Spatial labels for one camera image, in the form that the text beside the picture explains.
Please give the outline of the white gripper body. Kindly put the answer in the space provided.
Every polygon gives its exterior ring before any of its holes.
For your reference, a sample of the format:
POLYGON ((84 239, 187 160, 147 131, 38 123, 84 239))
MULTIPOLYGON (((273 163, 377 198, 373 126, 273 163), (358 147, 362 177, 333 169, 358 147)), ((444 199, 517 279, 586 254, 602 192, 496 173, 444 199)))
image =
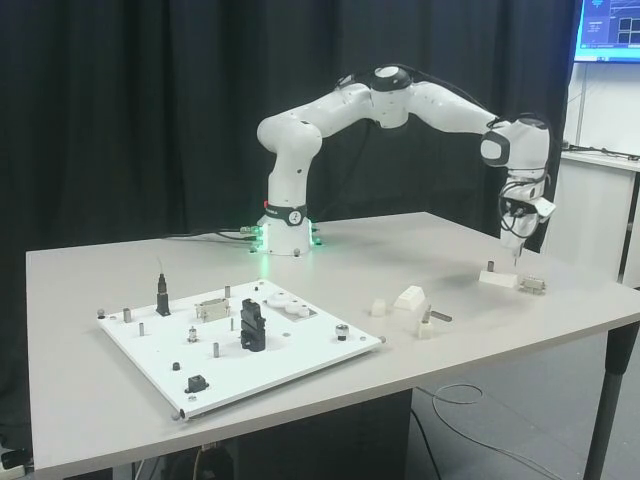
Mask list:
POLYGON ((519 251, 526 236, 517 230, 518 217, 506 214, 501 218, 501 245, 510 251, 519 251))

